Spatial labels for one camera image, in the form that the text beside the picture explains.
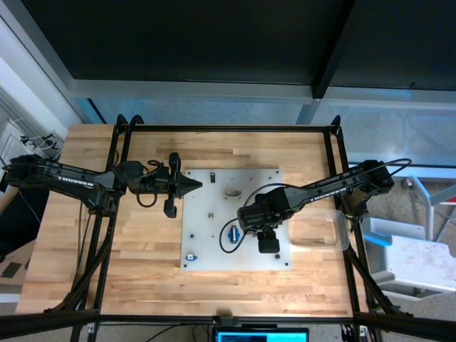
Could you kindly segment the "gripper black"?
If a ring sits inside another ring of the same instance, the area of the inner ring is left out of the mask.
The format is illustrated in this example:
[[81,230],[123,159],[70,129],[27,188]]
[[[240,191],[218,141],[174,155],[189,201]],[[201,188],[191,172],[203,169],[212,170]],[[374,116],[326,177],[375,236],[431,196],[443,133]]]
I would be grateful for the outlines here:
[[237,210],[239,226],[243,231],[275,227],[284,220],[284,213],[276,211],[268,203],[256,203]]
[[[154,200],[151,204],[142,204],[142,207],[151,208],[156,204],[158,195],[167,195],[163,211],[168,218],[175,218],[177,216],[175,198],[180,197],[177,193],[178,175],[181,168],[180,156],[177,152],[172,152],[167,167],[158,160],[148,160],[147,164],[154,166],[155,169],[142,176],[142,194],[153,194]],[[202,183],[192,178],[191,174],[181,174],[181,183],[184,184],[181,189],[182,196],[202,187]]]

